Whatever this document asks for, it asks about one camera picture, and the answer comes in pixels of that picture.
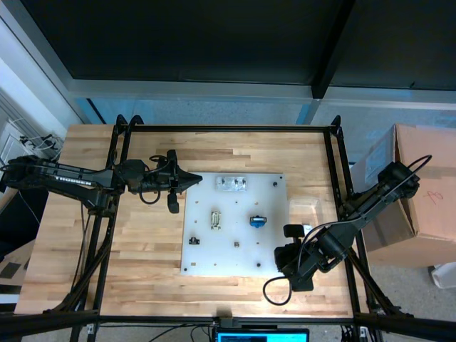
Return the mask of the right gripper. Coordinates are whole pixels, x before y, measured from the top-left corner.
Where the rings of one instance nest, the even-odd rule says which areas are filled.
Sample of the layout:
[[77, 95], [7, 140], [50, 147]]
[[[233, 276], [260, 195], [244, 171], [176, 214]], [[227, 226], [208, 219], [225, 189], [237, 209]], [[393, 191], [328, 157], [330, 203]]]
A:
[[312, 234], [316, 232], [311, 226], [302, 224], [287, 224], [284, 226], [284, 235], [292, 241], [284, 247], [285, 267], [284, 274], [290, 282], [292, 291], [310, 291], [313, 286], [306, 275], [304, 267], [309, 258], [307, 244]]

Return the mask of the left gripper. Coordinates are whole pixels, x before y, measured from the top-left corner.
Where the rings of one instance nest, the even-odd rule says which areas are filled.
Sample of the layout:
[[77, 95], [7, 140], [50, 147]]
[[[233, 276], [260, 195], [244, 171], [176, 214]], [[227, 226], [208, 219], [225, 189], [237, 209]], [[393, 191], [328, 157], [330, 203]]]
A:
[[[180, 210], [179, 203], [177, 201], [177, 193], [180, 189], [179, 176], [178, 176], [178, 164], [177, 164], [177, 153], [175, 150], [167, 151], [168, 164], [165, 168], [165, 180], [167, 183], [166, 190], [167, 195], [167, 207], [172, 214], [178, 214]], [[180, 178], [183, 179], [181, 182], [181, 192], [186, 191], [193, 185], [197, 185], [201, 179], [201, 175], [184, 171], [180, 169]]]

